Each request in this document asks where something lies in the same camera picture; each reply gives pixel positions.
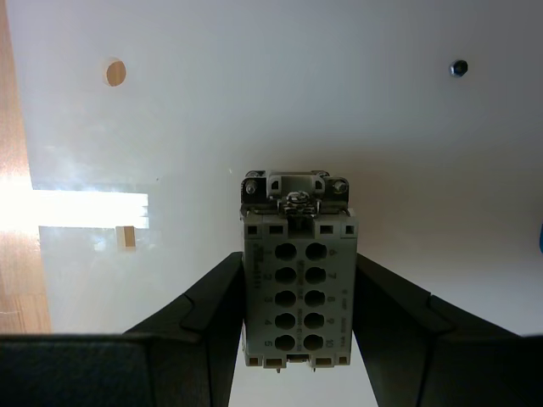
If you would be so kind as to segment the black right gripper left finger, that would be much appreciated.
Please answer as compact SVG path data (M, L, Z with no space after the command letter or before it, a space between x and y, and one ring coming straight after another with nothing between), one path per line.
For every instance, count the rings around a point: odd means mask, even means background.
M3 406L226 406L245 311L241 253L123 334L1 337Z

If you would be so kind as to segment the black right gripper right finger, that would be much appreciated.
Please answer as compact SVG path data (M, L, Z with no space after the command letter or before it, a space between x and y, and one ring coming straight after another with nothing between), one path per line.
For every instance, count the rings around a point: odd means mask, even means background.
M380 406L540 406L542 338L522 337L359 255L354 334Z

